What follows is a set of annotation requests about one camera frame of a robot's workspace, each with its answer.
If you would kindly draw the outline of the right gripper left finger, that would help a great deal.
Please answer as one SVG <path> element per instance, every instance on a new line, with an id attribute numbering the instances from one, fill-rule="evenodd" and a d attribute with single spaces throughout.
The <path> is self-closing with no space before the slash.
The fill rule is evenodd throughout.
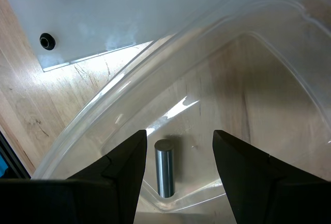
<path id="1" fill-rule="evenodd" d="M 1 179 L 1 223 L 133 223 L 146 154 L 139 130 L 65 180 Z"/>

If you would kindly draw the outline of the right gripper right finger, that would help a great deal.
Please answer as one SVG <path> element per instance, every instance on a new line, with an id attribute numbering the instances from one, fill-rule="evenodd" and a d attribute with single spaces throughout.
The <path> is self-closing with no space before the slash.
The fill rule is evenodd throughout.
<path id="1" fill-rule="evenodd" d="M 330 182 L 223 131 L 217 170 L 237 223 L 330 223 Z"/>

